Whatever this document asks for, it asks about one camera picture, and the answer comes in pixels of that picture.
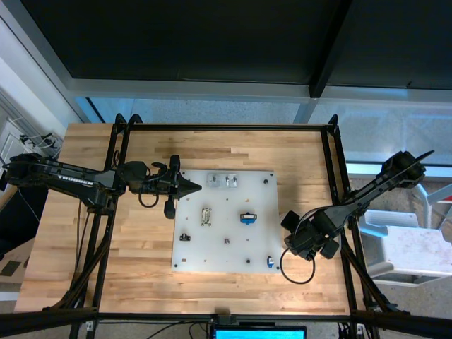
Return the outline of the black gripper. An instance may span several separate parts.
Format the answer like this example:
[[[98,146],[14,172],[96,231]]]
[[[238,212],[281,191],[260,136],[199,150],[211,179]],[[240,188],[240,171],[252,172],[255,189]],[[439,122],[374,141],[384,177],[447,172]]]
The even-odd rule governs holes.
[[[180,158],[178,155],[170,157],[168,166],[161,162],[153,162],[151,165],[158,168],[158,172],[157,174],[152,174],[149,178],[148,186],[150,191],[156,196],[164,195],[167,197],[164,205],[164,215],[166,218],[175,218],[174,200],[177,197],[178,186],[188,187],[181,189],[179,199],[200,191],[202,187],[185,178],[182,174],[179,175]]]
[[[295,256],[311,261],[320,253],[324,258],[332,259],[338,251],[335,241],[338,231],[323,211],[315,212],[305,220],[290,211],[281,226],[290,233],[284,242]]]

